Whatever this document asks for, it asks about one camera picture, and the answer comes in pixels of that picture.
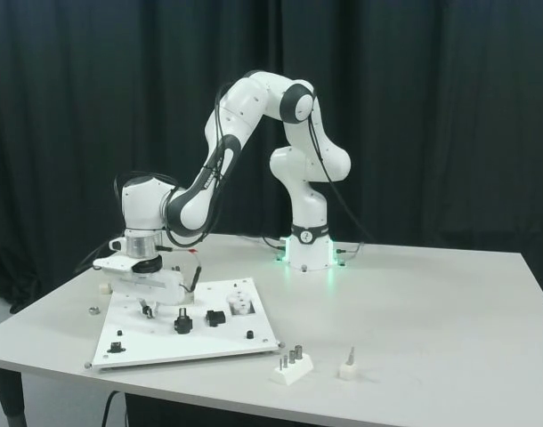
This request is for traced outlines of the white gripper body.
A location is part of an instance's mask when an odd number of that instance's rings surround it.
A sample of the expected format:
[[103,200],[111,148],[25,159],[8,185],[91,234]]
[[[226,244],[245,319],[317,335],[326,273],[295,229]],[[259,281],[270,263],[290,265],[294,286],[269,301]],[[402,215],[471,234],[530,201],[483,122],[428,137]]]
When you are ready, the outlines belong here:
[[182,285],[182,274],[172,270],[141,275],[134,273],[112,278],[114,292],[164,305],[178,305],[185,300],[185,289]]

